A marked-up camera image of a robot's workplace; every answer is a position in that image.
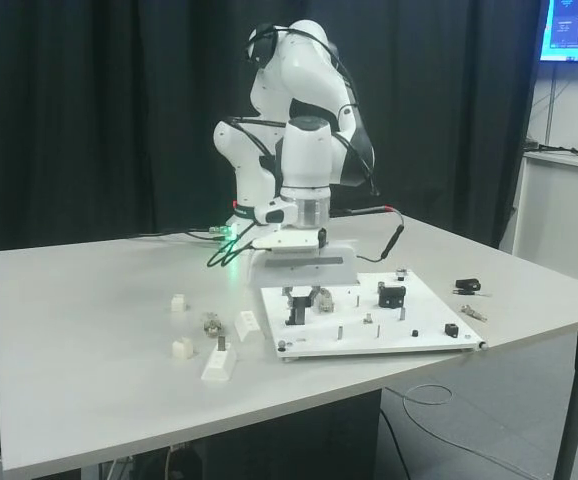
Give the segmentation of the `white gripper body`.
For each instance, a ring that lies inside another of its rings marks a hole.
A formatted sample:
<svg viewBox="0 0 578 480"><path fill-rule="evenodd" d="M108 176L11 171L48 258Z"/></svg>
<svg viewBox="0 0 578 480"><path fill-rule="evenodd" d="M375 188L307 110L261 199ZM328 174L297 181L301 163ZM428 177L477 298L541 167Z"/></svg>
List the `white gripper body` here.
<svg viewBox="0 0 578 480"><path fill-rule="evenodd" d="M258 288L352 285L357 279L352 247L260 252L252 258L249 269L249 283Z"/></svg>

